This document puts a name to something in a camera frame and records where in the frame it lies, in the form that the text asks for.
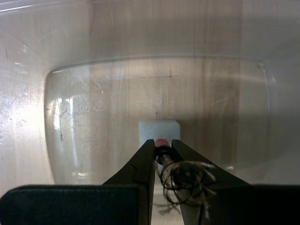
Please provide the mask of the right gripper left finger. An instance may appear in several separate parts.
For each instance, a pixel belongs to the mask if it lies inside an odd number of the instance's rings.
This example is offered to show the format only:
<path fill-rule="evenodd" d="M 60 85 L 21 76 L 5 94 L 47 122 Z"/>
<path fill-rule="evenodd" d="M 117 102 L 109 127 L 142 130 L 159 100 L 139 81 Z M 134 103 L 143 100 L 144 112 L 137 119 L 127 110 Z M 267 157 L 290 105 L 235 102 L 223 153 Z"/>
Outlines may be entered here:
<path fill-rule="evenodd" d="M 155 144 L 147 140 L 101 185 L 26 185 L 0 200 L 3 225 L 149 225 Z"/>

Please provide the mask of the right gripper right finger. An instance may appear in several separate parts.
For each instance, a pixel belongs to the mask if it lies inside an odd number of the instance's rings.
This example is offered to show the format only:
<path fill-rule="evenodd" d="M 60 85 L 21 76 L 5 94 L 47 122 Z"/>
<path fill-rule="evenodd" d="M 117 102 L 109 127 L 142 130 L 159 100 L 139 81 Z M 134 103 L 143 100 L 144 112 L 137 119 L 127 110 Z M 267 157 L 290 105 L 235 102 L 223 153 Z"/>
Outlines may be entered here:
<path fill-rule="evenodd" d="M 172 189 L 184 222 L 196 225 L 298 225 L 300 187 L 251 185 L 172 141 Z"/>

